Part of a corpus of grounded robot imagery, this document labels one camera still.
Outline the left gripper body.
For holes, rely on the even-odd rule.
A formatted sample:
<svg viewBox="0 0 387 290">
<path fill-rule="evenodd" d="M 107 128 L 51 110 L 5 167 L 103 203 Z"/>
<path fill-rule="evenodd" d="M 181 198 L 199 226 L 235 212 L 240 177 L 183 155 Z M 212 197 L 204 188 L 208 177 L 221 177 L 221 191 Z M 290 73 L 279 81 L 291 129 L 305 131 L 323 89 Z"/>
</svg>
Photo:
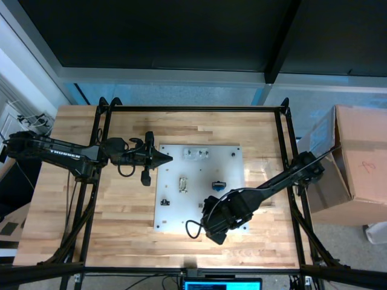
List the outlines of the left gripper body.
<svg viewBox="0 0 387 290">
<path fill-rule="evenodd" d="M 136 166 L 143 166 L 145 170 L 152 169 L 152 159 L 154 151 L 154 133 L 148 131 L 145 133 L 145 140 L 137 142 L 133 160 Z"/>
</svg>

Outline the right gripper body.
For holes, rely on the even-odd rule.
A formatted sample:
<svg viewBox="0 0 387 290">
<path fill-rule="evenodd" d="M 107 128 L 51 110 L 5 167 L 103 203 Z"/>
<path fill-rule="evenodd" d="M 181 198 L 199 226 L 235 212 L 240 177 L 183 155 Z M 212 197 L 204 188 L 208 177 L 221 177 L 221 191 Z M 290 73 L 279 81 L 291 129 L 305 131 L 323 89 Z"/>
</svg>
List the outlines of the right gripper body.
<svg viewBox="0 0 387 290">
<path fill-rule="evenodd" d="M 251 220 L 253 216 L 243 198 L 227 197 L 224 200 L 209 196 L 204 200 L 201 224 L 207 234 L 234 230 Z"/>
</svg>

